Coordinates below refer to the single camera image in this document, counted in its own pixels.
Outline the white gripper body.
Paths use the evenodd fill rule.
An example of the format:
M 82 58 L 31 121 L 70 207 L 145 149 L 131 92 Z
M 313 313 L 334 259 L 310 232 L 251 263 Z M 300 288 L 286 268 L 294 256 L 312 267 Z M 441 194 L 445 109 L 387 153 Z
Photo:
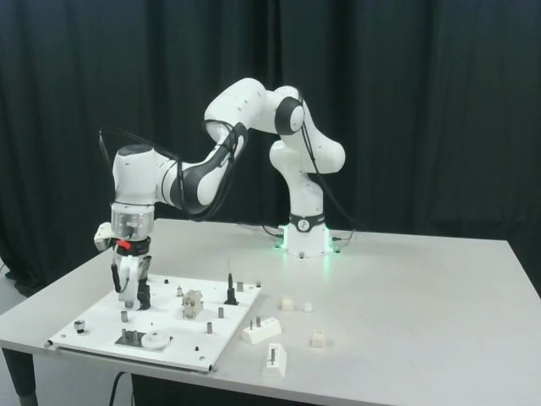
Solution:
M 147 284 L 150 255 L 116 254 L 117 296 L 119 301 L 148 301 Z

